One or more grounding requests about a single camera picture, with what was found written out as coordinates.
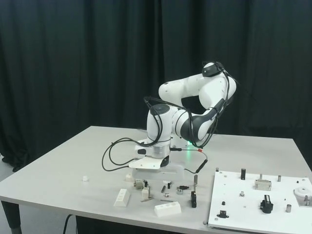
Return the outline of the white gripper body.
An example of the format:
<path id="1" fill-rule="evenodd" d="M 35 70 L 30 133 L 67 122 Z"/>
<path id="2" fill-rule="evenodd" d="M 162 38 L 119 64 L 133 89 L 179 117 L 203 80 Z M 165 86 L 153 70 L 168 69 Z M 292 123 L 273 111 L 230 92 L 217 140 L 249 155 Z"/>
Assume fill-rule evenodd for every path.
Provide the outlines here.
<path id="1" fill-rule="evenodd" d="M 184 179 L 184 167 L 169 165 L 157 170 L 133 169 L 132 176 L 134 179 L 143 180 L 179 181 Z"/>

